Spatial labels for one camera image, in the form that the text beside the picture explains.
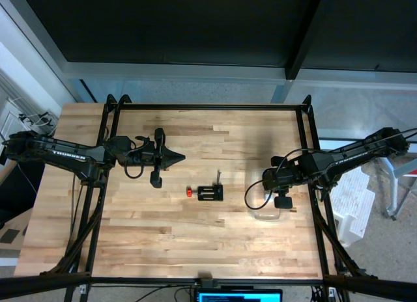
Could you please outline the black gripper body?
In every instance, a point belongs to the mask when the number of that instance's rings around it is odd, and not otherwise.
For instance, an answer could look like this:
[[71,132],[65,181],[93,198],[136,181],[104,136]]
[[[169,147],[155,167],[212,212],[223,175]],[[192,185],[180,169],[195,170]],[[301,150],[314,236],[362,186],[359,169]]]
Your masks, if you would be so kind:
[[151,172],[150,183],[154,188],[162,187],[162,178],[160,171],[162,170],[162,161],[164,158],[165,133],[162,128],[157,128],[154,132],[154,142],[149,142],[144,151],[142,151],[143,166],[152,166],[154,170]]
[[[274,156],[271,158],[271,165],[277,167],[278,171],[286,169],[289,167],[288,160],[284,157]],[[275,208],[292,208],[293,202],[292,198],[288,197],[289,185],[279,185],[273,190],[276,194],[274,197],[274,207]]]

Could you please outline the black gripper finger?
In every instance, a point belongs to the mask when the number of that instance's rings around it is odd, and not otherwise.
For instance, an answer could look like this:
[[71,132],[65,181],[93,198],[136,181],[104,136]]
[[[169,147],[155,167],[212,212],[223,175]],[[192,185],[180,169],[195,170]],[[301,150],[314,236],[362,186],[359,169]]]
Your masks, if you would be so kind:
[[166,159],[165,163],[164,163],[164,170],[168,170],[168,168],[170,168],[171,166],[180,163],[181,161],[184,161],[185,158],[168,158]]
[[184,158],[185,155],[182,155],[180,153],[174,152],[170,149],[168,149],[168,147],[164,147],[164,156],[167,158]]

